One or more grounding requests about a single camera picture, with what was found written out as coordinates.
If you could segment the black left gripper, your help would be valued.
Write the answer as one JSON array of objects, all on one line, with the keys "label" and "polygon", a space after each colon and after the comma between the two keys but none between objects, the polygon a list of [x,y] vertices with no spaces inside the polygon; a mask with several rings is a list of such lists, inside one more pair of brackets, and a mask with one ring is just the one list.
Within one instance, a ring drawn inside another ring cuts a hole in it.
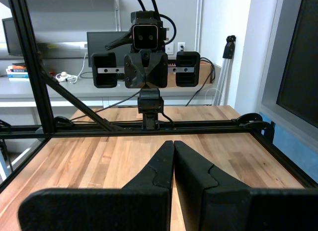
[{"label": "black left gripper", "polygon": [[114,88],[119,79],[124,80],[127,88],[165,88],[169,73],[175,74],[178,87],[195,87],[199,81],[197,52],[178,52],[176,60],[171,62],[163,51],[141,50],[126,54],[122,67],[117,66],[115,53],[94,53],[91,63],[97,88]]}]

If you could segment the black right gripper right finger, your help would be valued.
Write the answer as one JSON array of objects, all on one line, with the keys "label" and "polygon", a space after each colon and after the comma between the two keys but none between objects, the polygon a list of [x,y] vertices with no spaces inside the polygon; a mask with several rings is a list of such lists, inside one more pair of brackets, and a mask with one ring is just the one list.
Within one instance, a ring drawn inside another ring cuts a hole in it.
[{"label": "black right gripper right finger", "polygon": [[252,188],[182,141],[175,180],[188,231],[315,231],[318,191]]}]

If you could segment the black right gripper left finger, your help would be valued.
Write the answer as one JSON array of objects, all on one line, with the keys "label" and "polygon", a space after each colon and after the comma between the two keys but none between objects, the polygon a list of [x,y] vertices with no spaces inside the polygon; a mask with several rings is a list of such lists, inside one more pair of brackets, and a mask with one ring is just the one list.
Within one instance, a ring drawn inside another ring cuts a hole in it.
[{"label": "black right gripper left finger", "polygon": [[174,143],[166,141],[120,189],[42,189],[19,206],[23,231],[167,231]]}]

